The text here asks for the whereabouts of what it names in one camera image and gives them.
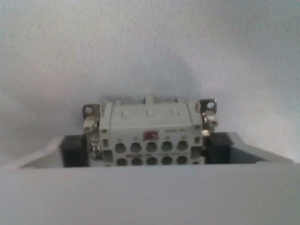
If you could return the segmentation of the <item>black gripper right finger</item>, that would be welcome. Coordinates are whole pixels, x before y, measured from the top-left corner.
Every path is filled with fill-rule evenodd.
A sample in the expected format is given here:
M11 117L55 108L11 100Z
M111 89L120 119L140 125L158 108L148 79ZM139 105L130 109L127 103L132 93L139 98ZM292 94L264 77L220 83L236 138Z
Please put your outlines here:
M290 158L247 144L236 132L215 132L208 140L209 164L293 164Z

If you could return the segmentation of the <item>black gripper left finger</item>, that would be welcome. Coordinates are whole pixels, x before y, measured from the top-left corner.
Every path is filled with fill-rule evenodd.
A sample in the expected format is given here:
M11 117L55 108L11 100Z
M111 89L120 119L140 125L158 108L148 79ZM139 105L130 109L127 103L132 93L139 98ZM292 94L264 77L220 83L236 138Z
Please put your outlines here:
M54 138L41 150L16 160L17 168L87 167L88 153L83 135Z

